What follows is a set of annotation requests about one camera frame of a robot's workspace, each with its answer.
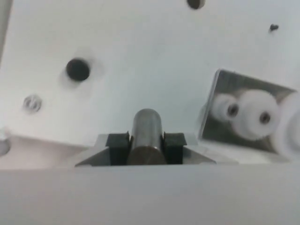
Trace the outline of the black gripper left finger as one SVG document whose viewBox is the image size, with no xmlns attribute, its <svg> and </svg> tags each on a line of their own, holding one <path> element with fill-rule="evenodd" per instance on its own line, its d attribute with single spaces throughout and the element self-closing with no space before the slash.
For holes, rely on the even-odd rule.
<svg viewBox="0 0 300 225">
<path fill-rule="evenodd" d="M 95 145 L 75 166 L 123 166 L 127 164 L 129 152 L 129 132 L 99 135 Z"/>
</svg>

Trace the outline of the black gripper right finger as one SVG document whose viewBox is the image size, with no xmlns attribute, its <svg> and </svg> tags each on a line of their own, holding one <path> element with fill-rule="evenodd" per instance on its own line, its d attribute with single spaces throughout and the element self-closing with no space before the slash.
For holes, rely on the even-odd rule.
<svg viewBox="0 0 300 225">
<path fill-rule="evenodd" d="M 183 133 L 164 132 L 163 154 L 168 165 L 216 164 L 213 159 L 188 147 Z"/>
</svg>

